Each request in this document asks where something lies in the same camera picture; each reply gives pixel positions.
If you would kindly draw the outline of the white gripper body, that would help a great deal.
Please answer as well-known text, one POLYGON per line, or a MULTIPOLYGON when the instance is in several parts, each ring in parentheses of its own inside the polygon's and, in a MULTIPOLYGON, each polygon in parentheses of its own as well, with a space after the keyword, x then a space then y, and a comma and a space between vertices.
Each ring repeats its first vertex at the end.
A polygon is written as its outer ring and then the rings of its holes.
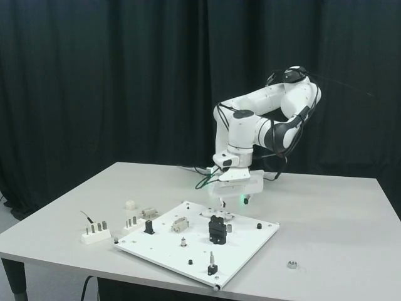
POLYGON ((251 177, 246 181, 217 181, 209 186, 208 192, 214 198, 255 194, 263 190, 263 181, 262 177, 251 177))

